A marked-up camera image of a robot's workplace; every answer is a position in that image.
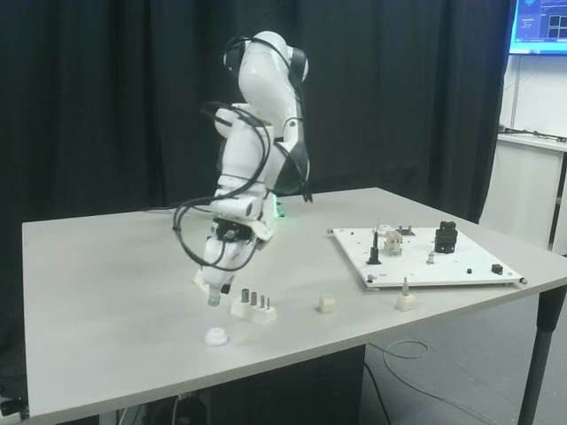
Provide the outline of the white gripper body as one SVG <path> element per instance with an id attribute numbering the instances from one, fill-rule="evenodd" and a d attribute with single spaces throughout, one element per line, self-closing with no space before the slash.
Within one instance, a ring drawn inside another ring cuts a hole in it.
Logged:
<path id="1" fill-rule="evenodd" d="M 232 242 L 222 241 L 216 236 L 207 239 L 201 277 L 208 287 L 209 296 L 220 296 L 223 286 L 232 283 L 235 273 L 244 267 L 253 256 L 256 249 L 256 239 L 237 239 Z"/>

